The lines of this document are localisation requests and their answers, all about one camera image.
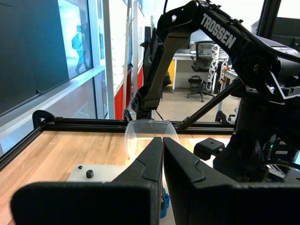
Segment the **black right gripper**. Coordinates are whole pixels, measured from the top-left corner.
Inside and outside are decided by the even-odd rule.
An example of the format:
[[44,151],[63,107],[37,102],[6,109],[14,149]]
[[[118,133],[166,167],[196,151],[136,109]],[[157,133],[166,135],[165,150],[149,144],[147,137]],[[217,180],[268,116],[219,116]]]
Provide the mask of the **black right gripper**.
[[263,162],[260,140],[254,135],[234,133],[227,146],[213,138],[207,138],[194,147],[194,154],[207,161],[212,155],[213,168],[237,182],[264,182],[269,169]]

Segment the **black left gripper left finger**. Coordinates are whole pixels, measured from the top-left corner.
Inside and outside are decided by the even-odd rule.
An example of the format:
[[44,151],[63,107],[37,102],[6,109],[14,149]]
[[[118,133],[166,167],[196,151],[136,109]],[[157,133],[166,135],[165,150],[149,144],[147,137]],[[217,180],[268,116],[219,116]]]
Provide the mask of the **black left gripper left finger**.
[[10,202],[17,225],[157,225],[163,143],[155,137],[111,182],[35,182]]

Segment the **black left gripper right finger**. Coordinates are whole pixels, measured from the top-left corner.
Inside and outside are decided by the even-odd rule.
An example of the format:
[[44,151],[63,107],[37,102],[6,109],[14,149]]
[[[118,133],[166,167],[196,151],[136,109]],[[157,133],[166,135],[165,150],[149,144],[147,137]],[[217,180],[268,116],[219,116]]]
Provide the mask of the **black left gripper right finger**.
[[238,183],[169,137],[164,171],[178,225],[297,225],[300,187],[295,183]]

